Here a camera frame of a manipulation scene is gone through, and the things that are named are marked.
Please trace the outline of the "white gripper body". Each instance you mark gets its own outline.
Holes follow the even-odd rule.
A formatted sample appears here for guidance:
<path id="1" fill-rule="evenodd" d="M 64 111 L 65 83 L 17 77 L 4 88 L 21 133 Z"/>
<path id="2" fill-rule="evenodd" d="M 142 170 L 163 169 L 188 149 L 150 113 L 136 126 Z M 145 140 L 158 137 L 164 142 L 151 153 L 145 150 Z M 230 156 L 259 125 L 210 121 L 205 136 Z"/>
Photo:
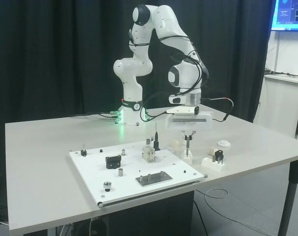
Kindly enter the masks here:
<path id="1" fill-rule="evenodd" d="M 212 128 L 212 112 L 168 115 L 166 127 L 172 130 L 209 130 Z"/>

